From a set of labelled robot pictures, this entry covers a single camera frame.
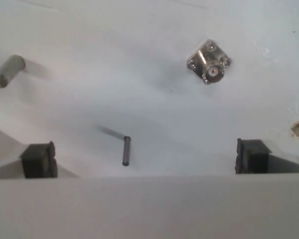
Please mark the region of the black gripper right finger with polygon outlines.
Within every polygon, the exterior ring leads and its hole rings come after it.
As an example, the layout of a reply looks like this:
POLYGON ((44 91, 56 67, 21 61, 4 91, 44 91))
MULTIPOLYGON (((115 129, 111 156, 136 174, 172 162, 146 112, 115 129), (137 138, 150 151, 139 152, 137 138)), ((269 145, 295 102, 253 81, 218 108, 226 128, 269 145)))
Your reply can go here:
POLYGON ((260 139, 237 139, 236 174, 299 173, 299 162, 276 156, 260 139))

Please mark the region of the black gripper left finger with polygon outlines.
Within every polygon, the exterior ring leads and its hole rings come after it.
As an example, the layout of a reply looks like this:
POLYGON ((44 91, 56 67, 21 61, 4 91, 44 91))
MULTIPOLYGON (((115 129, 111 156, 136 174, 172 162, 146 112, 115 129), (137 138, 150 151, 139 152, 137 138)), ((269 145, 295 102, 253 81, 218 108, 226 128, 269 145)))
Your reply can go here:
POLYGON ((52 141, 23 144, 0 130, 0 178, 77 178, 55 154, 52 141))

